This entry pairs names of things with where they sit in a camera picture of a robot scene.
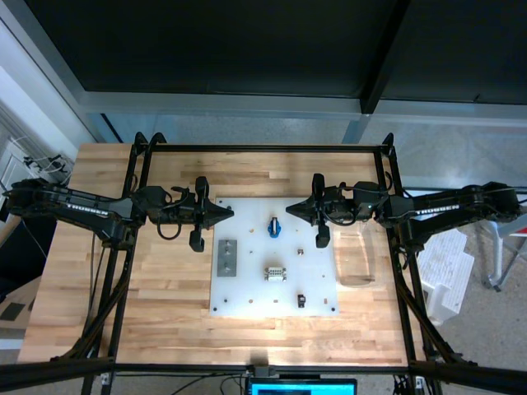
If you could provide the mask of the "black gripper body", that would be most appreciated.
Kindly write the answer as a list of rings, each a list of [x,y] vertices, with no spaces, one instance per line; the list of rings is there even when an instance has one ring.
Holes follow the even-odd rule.
[[[351,199],[343,196],[343,191],[352,191],[345,182],[339,186],[326,187],[324,176],[314,174],[312,196],[315,198],[316,227],[315,245],[324,249],[331,239],[330,229],[326,222],[339,226],[350,226],[356,222],[356,208]]]
[[[164,240],[177,239],[180,236],[182,225],[192,225],[194,229],[189,234],[189,246],[196,253],[204,251],[205,241],[202,230],[209,230],[208,194],[209,183],[204,176],[196,178],[195,192],[188,188],[173,187],[174,191],[181,192],[180,200],[164,206],[158,216],[158,235]],[[166,236],[161,231],[162,225],[176,224],[178,229],[173,236]]]

